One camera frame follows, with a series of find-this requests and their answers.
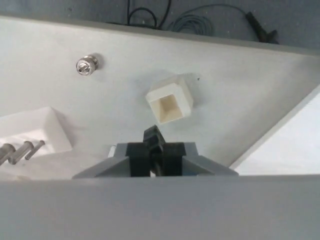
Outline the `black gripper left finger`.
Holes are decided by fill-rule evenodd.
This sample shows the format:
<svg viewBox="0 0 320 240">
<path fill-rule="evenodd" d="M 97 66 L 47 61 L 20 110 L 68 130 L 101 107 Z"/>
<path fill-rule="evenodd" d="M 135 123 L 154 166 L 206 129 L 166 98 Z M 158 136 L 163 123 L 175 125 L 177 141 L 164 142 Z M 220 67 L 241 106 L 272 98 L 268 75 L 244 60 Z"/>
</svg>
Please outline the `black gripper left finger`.
<svg viewBox="0 0 320 240">
<path fill-rule="evenodd" d="M 142 142 L 118 143 L 113 155 L 74 175 L 74 178 L 130 178 L 150 176 L 150 153 Z"/>
</svg>

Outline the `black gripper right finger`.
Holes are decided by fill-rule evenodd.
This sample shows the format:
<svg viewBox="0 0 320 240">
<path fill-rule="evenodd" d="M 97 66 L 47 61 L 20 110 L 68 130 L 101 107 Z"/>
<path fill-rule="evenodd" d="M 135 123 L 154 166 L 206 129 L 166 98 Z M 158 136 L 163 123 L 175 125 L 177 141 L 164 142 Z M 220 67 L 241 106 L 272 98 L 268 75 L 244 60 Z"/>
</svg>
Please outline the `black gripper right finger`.
<svg viewBox="0 0 320 240">
<path fill-rule="evenodd" d="M 229 167 L 199 154 L 194 142 L 169 142 L 163 147 L 163 177 L 237 175 Z"/>
</svg>

